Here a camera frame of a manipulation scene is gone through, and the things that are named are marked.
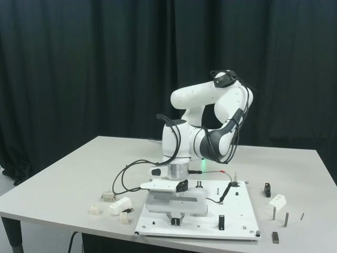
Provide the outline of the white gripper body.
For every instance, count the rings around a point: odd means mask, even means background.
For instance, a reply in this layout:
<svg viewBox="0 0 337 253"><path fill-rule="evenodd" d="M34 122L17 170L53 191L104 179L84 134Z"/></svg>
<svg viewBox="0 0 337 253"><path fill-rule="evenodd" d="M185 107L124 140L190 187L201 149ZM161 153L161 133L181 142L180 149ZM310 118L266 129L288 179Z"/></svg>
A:
<svg viewBox="0 0 337 253"><path fill-rule="evenodd" d="M205 215L207 194L203 188L189 188L183 192L149 191L145 207L149 212Z"/></svg>

